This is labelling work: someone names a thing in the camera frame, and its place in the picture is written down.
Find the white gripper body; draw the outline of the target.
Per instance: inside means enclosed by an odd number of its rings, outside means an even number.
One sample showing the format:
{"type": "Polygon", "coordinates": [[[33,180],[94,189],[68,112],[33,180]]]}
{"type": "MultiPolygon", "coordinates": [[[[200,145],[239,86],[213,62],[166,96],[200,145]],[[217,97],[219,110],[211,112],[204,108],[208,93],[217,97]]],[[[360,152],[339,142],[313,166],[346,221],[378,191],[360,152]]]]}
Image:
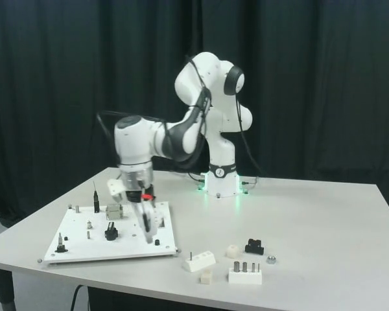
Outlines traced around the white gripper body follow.
{"type": "Polygon", "coordinates": [[[146,242],[153,243],[163,218],[163,214],[156,210],[156,202],[154,200],[141,200],[137,203],[132,202],[131,206],[146,242]]]}

